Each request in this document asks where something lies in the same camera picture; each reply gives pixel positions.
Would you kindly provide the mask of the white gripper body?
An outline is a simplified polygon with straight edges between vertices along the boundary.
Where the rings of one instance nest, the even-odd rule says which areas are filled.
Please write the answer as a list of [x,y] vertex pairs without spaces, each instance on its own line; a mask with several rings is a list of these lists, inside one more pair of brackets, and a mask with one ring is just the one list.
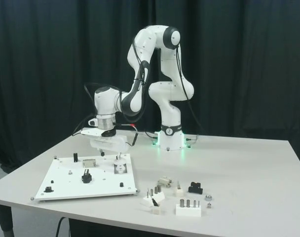
[[113,137],[91,137],[90,144],[93,148],[117,153],[124,153],[129,149],[127,137],[124,135],[115,135]]

